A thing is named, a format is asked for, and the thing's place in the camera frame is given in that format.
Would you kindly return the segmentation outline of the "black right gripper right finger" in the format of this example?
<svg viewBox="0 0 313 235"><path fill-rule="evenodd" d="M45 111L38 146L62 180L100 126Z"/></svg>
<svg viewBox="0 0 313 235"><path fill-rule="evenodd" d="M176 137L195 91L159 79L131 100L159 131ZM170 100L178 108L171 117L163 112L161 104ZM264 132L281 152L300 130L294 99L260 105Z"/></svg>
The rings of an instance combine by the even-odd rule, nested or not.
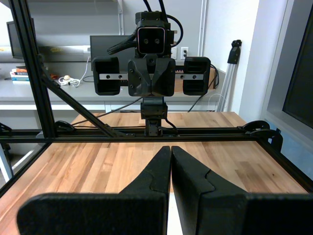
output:
<svg viewBox="0 0 313 235"><path fill-rule="evenodd" d="M185 235L310 235L311 194L249 193L172 147L172 182Z"/></svg>

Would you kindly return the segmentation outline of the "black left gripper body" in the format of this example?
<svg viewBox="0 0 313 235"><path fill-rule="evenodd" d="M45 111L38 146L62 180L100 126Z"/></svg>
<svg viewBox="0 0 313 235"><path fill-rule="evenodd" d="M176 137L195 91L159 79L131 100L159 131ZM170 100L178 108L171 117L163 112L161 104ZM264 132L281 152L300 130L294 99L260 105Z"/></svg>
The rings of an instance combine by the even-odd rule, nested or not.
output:
<svg viewBox="0 0 313 235"><path fill-rule="evenodd" d="M152 79L156 68L157 56L143 57L147 61L148 72ZM175 81L182 80L185 95L204 95L209 87L211 61L207 57L186 57L181 67L182 73L175 68ZM95 92L98 95L117 95L122 81L128 83L128 67L125 73L120 72L117 57L96 57L92 61Z"/></svg>

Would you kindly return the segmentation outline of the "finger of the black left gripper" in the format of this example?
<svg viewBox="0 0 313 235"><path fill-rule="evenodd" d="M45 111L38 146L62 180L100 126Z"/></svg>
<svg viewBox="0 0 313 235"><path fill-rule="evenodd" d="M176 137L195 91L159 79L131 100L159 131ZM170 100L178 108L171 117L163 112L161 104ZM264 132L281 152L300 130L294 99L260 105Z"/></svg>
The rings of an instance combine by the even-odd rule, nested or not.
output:
<svg viewBox="0 0 313 235"><path fill-rule="evenodd" d="M151 95L151 77L145 58L133 58L128 62L128 86L130 96Z"/></svg>
<svg viewBox="0 0 313 235"><path fill-rule="evenodd" d="M175 90L176 63L172 58L157 58L151 81L151 94L154 96L173 96Z"/></svg>

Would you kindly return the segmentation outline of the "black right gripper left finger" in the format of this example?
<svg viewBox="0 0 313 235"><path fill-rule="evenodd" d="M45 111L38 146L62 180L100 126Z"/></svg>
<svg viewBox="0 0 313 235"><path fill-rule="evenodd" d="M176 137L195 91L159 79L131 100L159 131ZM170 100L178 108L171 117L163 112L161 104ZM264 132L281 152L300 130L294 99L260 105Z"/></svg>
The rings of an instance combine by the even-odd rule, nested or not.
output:
<svg viewBox="0 0 313 235"><path fill-rule="evenodd" d="M120 193L45 193L18 210L22 235L164 235L171 149L162 147Z"/></svg>

